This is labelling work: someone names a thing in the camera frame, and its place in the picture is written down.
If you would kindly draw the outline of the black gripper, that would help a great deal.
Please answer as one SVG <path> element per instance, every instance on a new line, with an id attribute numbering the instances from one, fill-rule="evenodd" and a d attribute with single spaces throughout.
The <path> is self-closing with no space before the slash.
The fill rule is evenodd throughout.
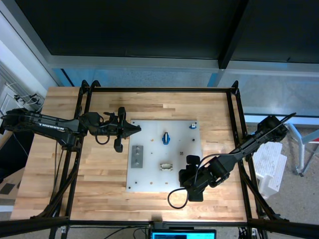
<path id="1" fill-rule="evenodd" d="M 117 153 L 123 152 L 122 139 L 138 133 L 141 131 L 139 125 L 134 125 L 126 121 L 126 110 L 124 107 L 119 107 L 118 115 L 110 112 L 103 112 L 103 114 L 109 116 L 109 119 L 104 123 L 107 136 L 116 136 L 114 140 L 114 149 Z"/>
<path id="2" fill-rule="evenodd" d="M 179 171 L 180 187 L 186 188 L 190 202 L 202 202 L 203 191 L 208 186 L 211 176 L 203 166 L 204 159 L 200 159 L 199 156 L 188 155 L 186 162 L 186 169 Z"/>

